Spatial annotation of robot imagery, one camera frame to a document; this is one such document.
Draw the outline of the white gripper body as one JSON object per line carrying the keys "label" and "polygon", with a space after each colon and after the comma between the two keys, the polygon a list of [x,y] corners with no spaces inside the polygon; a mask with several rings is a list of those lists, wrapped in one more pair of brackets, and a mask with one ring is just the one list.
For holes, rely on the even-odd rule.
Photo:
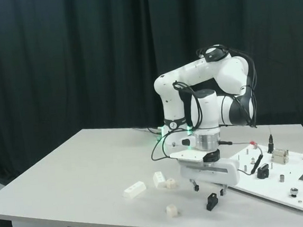
{"label": "white gripper body", "polygon": [[180,165],[183,178],[212,184],[234,186],[240,181],[239,164],[235,159],[220,158],[219,161],[204,165]]}

